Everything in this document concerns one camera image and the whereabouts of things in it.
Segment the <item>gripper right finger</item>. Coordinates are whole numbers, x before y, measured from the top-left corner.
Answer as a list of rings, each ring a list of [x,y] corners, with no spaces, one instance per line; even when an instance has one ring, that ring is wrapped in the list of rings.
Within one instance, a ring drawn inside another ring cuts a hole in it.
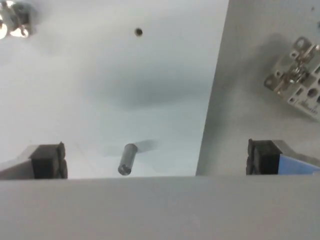
[[[313,175],[320,160],[294,151],[283,140],[248,140],[247,175]]]

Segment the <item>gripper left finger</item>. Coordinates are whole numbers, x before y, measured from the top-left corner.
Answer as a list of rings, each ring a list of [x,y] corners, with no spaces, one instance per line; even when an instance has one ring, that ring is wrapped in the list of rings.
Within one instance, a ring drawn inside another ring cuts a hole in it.
[[[29,145],[18,157],[0,164],[2,180],[67,179],[66,148],[58,144]]]

